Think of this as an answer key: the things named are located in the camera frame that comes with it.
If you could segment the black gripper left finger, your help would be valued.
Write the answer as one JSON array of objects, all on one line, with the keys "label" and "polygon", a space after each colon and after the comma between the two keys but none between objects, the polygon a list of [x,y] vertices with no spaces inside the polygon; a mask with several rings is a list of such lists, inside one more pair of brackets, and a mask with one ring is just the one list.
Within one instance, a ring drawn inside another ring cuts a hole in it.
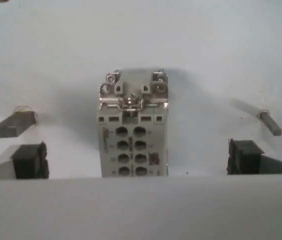
[{"label": "black gripper left finger", "polygon": [[45,142],[9,146],[0,155],[0,180],[37,180],[50,176]]}]

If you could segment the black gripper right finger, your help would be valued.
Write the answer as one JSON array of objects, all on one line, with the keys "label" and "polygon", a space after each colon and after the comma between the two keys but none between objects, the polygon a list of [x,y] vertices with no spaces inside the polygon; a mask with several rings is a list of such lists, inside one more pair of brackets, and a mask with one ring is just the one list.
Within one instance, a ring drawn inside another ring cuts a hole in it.
[{"label": "black gripper right finger", "polygon": [[228,175],[282,175],[282,160],[266,156],[253,140],[228,141]]}]

